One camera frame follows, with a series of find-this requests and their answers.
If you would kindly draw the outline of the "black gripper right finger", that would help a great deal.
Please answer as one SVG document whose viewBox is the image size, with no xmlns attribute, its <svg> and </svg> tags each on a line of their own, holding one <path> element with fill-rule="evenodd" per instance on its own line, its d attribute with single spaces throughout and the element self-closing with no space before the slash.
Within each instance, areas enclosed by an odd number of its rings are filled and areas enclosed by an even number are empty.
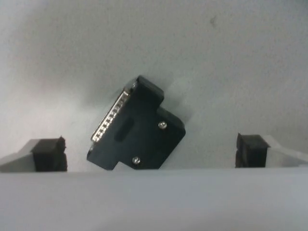
<svg viewBox="0 0 308 231">
<path fill-rule="evenodd" d="M 243 135 L 236 140 L 236 168 L 307 167 L 308 154 L 283 147 L 271 135 Z"/>
</svg>

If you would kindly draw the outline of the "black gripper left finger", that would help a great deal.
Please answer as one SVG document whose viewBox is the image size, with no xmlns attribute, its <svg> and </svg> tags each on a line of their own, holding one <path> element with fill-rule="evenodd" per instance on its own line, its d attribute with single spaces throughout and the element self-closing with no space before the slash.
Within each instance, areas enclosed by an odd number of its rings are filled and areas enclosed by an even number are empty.
<svg viewBox="0 0 308 231">
<path fill-rule="evenodd" d="M 31 139 L 18 152 L 0 159 L 1 172 L 66 172 L 66 143 L 63 137 Z"/>
</svg>

